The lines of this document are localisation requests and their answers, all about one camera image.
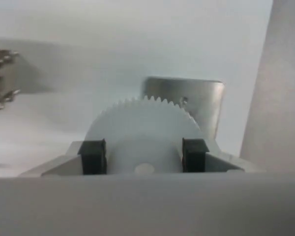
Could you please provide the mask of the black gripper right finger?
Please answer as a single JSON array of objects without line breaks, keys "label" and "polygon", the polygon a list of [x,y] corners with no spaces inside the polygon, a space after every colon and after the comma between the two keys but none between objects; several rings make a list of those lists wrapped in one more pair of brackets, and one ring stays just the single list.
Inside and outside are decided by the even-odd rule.
[{"label": "black gripper right finger", "polygon": [[204,139],[182,139],[181,165],[184,173],[244,171],[239,165],[209,154]]}]

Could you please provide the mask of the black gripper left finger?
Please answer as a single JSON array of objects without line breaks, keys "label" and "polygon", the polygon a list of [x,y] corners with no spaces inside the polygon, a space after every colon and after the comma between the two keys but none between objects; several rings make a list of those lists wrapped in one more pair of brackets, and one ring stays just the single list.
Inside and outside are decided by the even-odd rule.
[{"label": "black gripper left finger", "polygon": [[106,141],[75,141],[64,155],[40,164],[21,176],[83,176],[106,174]]}]

